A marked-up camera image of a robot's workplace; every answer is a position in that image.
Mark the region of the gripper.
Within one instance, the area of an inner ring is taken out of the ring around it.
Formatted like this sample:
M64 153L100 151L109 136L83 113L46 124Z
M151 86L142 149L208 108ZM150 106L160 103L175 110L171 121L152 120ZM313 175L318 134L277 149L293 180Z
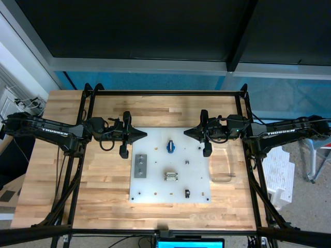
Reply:
M198 141L199 143L204 143L204 149L203 149L203 157L210 157L212 154L212 145L209 142L209 139L207 138L206 134L206 127L208 124L208 111L207 110L201 110L201 123L198 124L196 127L185 130L184 135L193 138L194 140Z
M132 143L147 137L147 133L141 130L132 128L131 126L131 113L129 111L125 111L123 113L123 124L121 126L121 137L122 144L119 147L119 155L121 158L128 158L129 151L127 150L127 145L131 145Z

